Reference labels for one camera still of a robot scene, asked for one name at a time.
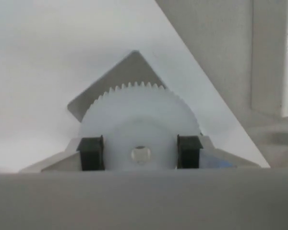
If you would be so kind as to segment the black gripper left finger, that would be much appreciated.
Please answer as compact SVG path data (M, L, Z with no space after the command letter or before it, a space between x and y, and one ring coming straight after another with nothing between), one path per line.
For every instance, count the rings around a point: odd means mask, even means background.
M104 170L104 139L73 138L67 148L51 157L34 163L22 172L76 172Z

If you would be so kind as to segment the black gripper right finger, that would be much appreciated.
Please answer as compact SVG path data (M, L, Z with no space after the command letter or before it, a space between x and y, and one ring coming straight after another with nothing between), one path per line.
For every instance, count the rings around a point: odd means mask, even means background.
M257 163L216 148L208 136L177 136L178 169L261 168Z

